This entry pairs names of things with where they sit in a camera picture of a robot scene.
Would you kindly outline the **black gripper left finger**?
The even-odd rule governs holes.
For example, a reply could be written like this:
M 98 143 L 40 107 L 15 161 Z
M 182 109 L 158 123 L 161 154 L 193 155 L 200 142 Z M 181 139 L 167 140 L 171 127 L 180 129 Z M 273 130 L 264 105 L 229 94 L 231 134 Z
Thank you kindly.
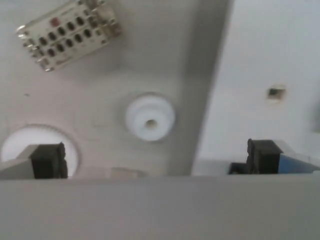
M 2 180 L 67 179 L 65 145 L 32 144 L 17 157 L 0 163 Z

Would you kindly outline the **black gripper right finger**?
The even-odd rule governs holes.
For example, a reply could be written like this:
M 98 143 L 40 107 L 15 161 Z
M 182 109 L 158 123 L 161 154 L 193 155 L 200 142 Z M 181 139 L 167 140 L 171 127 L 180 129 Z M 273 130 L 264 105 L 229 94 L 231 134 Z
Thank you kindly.
M 318 159 L 295 152 L 281 140 L 250 138 L 247 153 L 250 174 L 312 174 L 320 171 Z

